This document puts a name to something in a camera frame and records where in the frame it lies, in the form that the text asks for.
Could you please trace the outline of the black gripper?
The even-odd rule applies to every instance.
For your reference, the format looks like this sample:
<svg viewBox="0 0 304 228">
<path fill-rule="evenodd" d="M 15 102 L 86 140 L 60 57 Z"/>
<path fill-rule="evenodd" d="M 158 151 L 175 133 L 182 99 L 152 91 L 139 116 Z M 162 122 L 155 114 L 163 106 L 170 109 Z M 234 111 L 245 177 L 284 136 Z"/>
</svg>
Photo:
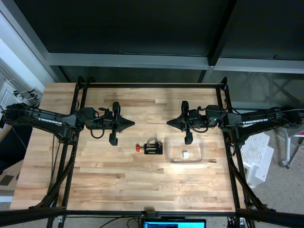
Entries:
<svg viewBox="0 0 304 228">
<path fill-rule="evenodd" d="M 167 125 L 174 127 L 182 132 L 185 132 L 185 144 L 192 144 L 193 134 L 191 130 L 196 133 L 206 132 L 206 121 L 200 114 L 203 109 L 199 106 L 197 109 L 189 109 L 189 103 L 182 101 L 180 116 L 167 121 Z"/>
<path fill-rule="evenodd" d="M 118 138 L 116 137 L 117 132 L 134 126 L 134 121 L 125 119 L 120 115 L 121 107 L 118 102 L 114 102 L 112 105 L 112 111 L 106 108 L 98 108 L 98 110 L 104 112 L 103 115 L 98 115 L 92 121 L 91 125 L 91 136 L 95 139 L 101 139 L 104 136 L 105 130 L 111 130 L 109 135 L 109 143 L 112 146 L 118 145 Z M 94 136 L 93 130 L 102 130 L 101 136 Z"/>
</svg>

